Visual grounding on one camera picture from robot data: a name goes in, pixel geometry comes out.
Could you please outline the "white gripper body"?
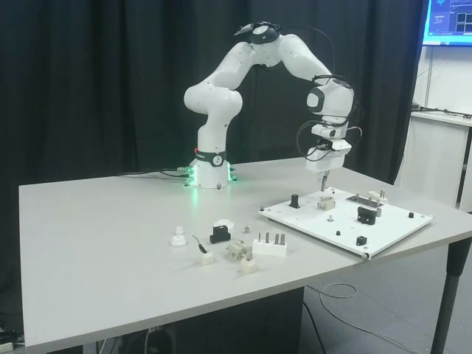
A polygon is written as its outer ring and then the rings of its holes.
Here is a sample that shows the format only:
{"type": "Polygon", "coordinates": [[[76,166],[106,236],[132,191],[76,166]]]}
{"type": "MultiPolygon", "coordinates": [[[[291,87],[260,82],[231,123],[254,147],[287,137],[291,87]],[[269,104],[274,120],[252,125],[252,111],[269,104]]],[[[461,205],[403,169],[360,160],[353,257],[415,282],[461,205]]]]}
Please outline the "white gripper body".
{"type": "Polygon", "coordinates": [[[320,150],[311,147],[305,157],[306,168],[312,173],[324,173],[343,166],[346,150],[320,150]]]}

